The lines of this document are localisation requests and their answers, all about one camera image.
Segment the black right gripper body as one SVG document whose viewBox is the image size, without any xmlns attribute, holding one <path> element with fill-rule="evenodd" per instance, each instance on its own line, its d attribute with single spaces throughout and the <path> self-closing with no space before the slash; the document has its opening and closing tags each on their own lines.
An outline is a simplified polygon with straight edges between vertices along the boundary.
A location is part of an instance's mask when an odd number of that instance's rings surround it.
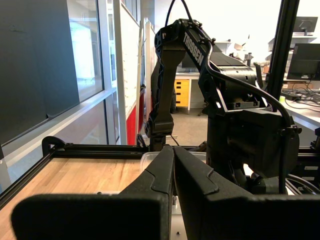
<svg viewBox="0 0 320 240">
<path fill-rule="evenodd" d="M 252 194 L 286 193 L 295 168 L 300 129 L 289 118 L 264 110 L 209 114 L 206 164 Z"/>
</svg>

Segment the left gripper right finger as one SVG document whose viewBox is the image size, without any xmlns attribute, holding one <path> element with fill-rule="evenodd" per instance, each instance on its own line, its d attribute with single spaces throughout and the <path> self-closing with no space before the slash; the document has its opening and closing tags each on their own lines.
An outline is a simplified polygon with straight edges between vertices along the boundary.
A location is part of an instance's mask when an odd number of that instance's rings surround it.
<svg viewBox="0 0 320 240">
<path fill-rule="evenodd" d="M 180 146 L 174 181 L 190 240 L 317 240 L 318 195 L 254 195 Z"/>
</svg>

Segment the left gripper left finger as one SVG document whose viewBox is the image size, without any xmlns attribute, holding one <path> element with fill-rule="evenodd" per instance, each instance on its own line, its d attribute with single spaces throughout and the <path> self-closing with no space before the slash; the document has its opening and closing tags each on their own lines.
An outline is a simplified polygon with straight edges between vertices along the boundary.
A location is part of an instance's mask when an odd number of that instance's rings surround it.
<svg viewBox="0 0 320 240">
<path fill-rule="evenodd" d="M 19 240 L 168 240 L 174 150 L 165 146 L 118 194 L 39 194 L 19 202 L 11 225 Z"/>
</svg>

